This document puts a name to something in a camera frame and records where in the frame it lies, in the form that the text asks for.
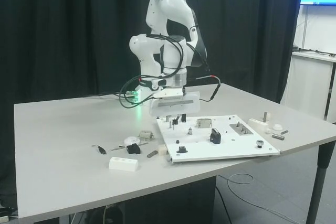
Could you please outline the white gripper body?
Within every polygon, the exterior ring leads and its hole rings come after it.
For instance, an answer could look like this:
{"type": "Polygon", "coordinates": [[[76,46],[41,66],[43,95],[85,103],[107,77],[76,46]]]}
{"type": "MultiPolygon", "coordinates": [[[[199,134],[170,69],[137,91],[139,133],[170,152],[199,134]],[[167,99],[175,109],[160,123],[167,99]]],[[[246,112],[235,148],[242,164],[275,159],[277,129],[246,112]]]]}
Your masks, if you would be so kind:
{"type": "Polygon", "coordinates": [[[149,114],[155,117],[196,113],[200,110],[200,93],[187,92],[176,98],[157,98],[150,103],[149,114]]]}

